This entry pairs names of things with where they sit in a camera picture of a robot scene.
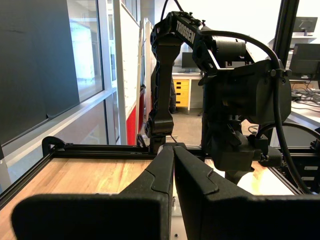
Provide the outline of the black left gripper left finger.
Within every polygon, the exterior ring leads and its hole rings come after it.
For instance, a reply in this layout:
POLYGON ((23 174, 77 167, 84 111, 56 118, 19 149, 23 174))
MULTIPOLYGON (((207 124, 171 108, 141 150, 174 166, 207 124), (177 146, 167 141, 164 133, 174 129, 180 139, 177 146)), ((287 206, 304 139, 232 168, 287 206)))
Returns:
POLYGON ((18 203, 19 240, 167 240, 171 231, 171 146, 118 194, 38 194, 18 203))

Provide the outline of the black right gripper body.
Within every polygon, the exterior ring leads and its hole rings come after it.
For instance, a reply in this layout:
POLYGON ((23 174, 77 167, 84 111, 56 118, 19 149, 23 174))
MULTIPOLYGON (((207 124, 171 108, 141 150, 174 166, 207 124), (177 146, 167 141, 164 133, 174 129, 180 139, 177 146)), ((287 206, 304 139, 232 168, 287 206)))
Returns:
POLYGON ((240 123, 212 125, 212 159, 218 170, 249 171, 255 151, 240 123))

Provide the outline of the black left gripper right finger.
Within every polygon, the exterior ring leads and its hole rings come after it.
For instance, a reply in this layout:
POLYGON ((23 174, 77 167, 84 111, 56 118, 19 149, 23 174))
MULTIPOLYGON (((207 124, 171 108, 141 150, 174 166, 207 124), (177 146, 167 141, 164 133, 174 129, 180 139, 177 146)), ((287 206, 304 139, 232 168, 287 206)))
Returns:
POLYGON ((174 148, 174 177, 190 240, 316 240, 317 195, 253 195, 183 147, 174 148))

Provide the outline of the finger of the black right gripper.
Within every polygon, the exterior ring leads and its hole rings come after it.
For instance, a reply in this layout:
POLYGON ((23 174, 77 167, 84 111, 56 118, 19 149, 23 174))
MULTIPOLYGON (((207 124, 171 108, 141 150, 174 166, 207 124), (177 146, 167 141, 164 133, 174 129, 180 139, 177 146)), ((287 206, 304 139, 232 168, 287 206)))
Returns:
POLYGON ((242 178, 242 172, 241 171, 226 171, 224 174, 224 177, 228 181, 237 185, 242 178))

